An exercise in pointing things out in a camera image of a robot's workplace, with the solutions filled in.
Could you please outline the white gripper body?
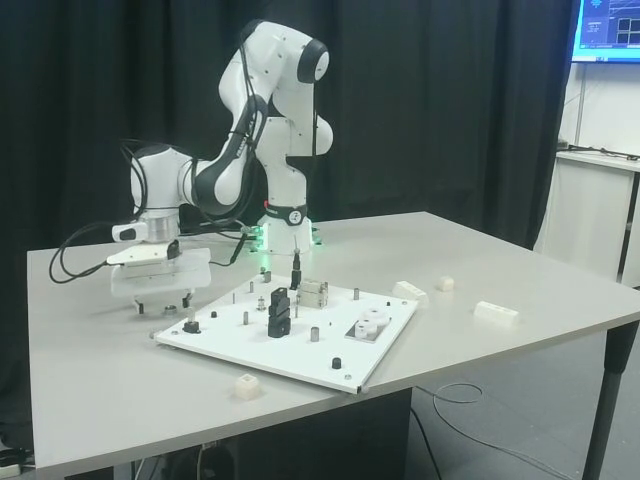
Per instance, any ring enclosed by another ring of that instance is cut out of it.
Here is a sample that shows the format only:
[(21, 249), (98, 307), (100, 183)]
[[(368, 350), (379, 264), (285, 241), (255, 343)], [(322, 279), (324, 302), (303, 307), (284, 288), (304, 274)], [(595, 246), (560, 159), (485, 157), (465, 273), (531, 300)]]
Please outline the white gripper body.
[(168, 248), (127, 248), (109, 257), (111, 293), (139, 299), (164, 292), (193, 292), (211, 282), (207, 248), (187, 249), (169, 258)]

